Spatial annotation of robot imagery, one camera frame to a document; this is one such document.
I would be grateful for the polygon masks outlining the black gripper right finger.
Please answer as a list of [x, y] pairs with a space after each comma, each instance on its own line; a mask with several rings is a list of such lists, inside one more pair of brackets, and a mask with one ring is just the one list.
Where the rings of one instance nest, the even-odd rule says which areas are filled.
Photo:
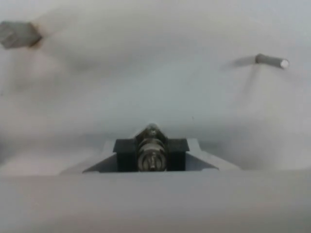
[[202, 171], [216, 169], [210, 162], [191, 153], [187, 139], [168, 139], [167, 171]]

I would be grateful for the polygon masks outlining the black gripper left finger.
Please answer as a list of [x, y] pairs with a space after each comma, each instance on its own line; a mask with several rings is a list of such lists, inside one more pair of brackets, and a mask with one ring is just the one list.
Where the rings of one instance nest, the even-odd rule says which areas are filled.
[[112, 143], [112, 151], [103, 150], [103, 155], [107, 156], [88, 166], [83, 173], [138, 172], [136, 145], [134, 139], [116, 139]]

